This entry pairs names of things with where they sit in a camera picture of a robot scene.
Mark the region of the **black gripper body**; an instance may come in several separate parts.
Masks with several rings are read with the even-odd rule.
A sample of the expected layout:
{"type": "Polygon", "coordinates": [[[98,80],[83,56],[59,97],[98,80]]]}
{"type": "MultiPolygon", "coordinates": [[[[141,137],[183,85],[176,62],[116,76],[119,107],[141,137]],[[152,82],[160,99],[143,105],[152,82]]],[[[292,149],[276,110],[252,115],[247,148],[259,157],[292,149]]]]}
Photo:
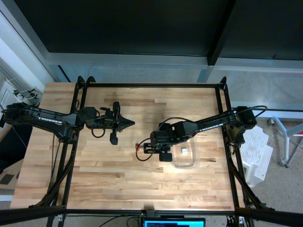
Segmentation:
{"type": "Polygon", "coordinates": [[[159,155],[160,162],[172,162],[172,154],[170,153],[173,138],[172,126],[168,123],[160,123],[156,131],[150,134],[151,148],[153,154],[159,155]]]}
{"type": "Polygon", "coordinates": [[[113,109],[109,111],[108,115],[105,117],[104,126],[105,129],[111,129],[110,133],[110,143],[112,145],[118,144],[117,131],[119,126],[119,116],[120,116],[120,103],[114,102],[113,109]]]}

